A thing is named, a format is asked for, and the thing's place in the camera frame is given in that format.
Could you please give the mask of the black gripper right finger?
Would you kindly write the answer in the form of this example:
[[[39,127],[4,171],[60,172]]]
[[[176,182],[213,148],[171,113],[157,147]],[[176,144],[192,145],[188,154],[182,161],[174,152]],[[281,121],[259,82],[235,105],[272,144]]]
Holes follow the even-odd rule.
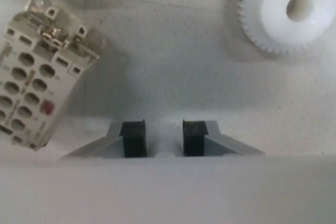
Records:
[[[262,156],[265,153],[220,131],[217,121],[183,121],[183,156]]]

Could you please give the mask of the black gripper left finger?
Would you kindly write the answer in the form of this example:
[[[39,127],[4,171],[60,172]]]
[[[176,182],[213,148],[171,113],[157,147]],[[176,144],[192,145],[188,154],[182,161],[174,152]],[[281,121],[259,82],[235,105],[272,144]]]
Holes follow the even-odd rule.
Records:
[[[105,136],[66,154],[62,159],[147,157],[146,123],[112,122]]]

